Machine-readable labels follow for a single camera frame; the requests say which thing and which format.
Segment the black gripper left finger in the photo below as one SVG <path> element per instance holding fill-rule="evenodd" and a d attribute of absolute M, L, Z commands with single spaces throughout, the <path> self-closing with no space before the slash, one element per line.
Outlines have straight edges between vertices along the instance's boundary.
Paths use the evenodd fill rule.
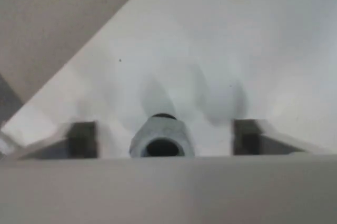
<path fill-rule="evenodd" d="M 97 122 L 79 121 L 61 126 L 51 136 L 15 152 L 16 160 L 95 159 L 99 156 Z"/>

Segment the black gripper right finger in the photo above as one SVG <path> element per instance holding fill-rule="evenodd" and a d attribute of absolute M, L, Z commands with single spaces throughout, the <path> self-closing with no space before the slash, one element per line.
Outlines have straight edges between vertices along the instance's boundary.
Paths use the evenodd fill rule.
<path fill-rule="evenodd" d="M 232 127 L 232 155 L 290 155 L 309 153 L 299 140 L 278 132 L 264 119 L 235 119 Z"/>

